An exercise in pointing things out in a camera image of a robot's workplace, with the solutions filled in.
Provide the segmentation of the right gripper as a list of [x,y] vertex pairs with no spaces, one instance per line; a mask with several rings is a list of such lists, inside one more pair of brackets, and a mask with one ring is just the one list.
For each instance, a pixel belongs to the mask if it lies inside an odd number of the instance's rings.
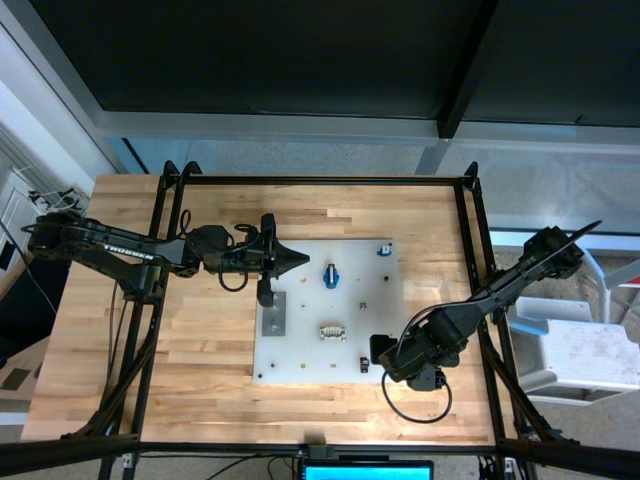
[[458,353],[446,355],[437,351],[424,351],[416,346],[394,345],[378,358],[378,363],[394,383],[405,382],[415,391],[431,392],[446,383],[442,368],[454,368],[460,363]]

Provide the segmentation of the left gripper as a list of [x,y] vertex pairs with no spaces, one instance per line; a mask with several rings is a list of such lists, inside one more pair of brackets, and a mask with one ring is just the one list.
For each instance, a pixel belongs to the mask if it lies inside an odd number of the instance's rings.
[[275,257],[278,276],[310,261],[308,254],[293,250],[280,241],[276,242],[275,215],[266,213],[261,217],[260,226],[252,226],[248,233],[249,270],[256,273],[260,281],[267,280],[274,269]]

